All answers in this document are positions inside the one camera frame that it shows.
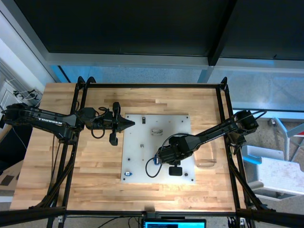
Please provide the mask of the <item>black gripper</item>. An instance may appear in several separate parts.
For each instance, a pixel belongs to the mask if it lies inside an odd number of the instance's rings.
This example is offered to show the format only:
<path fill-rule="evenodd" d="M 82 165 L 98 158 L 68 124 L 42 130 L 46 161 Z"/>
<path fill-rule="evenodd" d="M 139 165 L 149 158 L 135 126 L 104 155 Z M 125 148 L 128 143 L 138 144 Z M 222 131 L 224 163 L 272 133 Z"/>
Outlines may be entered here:
<path fill-rule="evenodd" d="M 104 126 L 106 130 L 111 130 L 109 142 L 112 146 L 118 145 L 116 133 L 135 125 L 134 121 L 123 118 L 121 115 L 121 106 L 118 102 L 113 103 L 112 111 L 108 110 L 104 117 Z"/>
<path fill-rule="evenodd" d="M 182 176 L 181 161 L 190 157 L 191 151 L 186 147 L 178 146 L 177 144 L 163 146 L 158 149 L 158 160 L 161 165 L 169 165 L 170 176 Z"/>

